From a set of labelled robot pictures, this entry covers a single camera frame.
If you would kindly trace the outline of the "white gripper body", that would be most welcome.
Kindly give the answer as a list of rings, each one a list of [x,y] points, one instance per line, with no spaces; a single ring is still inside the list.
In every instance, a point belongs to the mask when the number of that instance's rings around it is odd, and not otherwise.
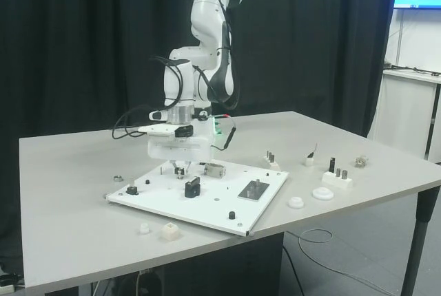
[[[151,158],[162,160],[177,160],[185,162],[209,162],[212,160],[211,144],[201,138],[154,142],[150,140],[147,146]]]

